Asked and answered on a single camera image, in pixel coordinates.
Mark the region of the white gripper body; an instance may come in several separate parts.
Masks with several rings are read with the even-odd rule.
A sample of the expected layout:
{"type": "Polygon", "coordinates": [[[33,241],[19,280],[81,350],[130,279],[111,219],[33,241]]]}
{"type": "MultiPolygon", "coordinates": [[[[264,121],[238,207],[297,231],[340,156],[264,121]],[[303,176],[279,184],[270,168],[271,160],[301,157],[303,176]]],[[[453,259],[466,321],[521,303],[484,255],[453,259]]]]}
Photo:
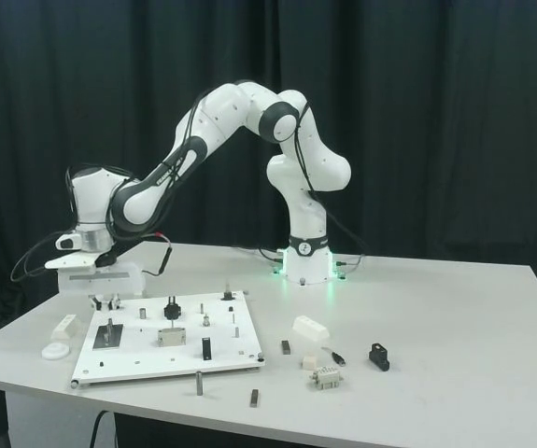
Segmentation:
{"type": "Polygon", "coordinates": [[[134,262],[120,261],[105,267],[60,269],[59,292],[70,296],[142,295],[146,279],[134,262]]]}

